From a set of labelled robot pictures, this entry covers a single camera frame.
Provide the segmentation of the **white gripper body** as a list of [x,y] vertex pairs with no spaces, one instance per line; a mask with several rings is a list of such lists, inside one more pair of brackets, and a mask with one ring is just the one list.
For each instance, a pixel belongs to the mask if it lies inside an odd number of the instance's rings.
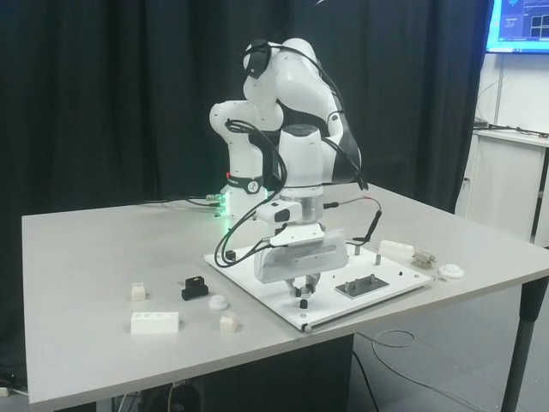
[[341,236],[326,236],[309,244],[276,247],[254,259],[254,275],[261,283],[312,276],[347,265],[347,245]]

